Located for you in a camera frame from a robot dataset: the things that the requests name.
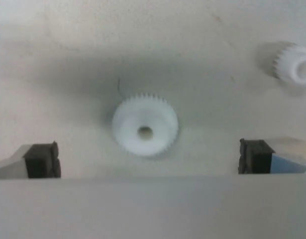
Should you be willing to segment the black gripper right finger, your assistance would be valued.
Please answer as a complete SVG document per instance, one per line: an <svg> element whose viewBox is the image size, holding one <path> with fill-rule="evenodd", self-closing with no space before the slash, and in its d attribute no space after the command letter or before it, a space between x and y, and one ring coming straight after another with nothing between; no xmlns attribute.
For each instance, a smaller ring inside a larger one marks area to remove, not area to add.
<svg viewBox="0 0 306 239"><path fill-rule="evenodd" d="M296 138L240 140L239 174L306 172L306 142Z"/></svg>

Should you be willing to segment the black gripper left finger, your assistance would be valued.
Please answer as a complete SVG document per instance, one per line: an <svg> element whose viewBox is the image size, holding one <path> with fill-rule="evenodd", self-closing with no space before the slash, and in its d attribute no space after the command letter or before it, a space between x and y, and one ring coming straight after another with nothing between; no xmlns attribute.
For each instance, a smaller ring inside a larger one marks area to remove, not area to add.
<svg viewBox="0 0 306 239"><path fill-rule="evenodd" d="M57 142L22 145L0 161L0 179L61 178Z"/></svg>

